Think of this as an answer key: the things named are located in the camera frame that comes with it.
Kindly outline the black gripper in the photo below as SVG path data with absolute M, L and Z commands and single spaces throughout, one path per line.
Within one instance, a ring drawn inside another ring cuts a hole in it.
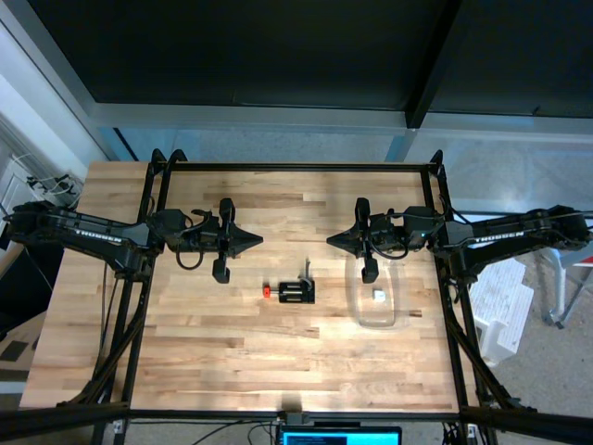
M 219 284 L 228 284 L 231 272 L 226 264 L 227 258 L 236 258 L 244 251 L 262 244 L 263 237 L 249 233 L 234 223 L 235 206 L 230 198 L 221 200 L 219 214 L 221 223 L 217 225 L 213 241 L 218 258 L 212 263 L 212 276 Z
M 355 224 L 326 239 L 328 245 L 363 259 L 361 277 L 364 284 L 374 283 L 379 276 L 374 254 L 389 261 L 405 258 L 405 245 L 391 219 L 389 213 L 371 215 L 369 200 L 359 197 L 355 205 Z

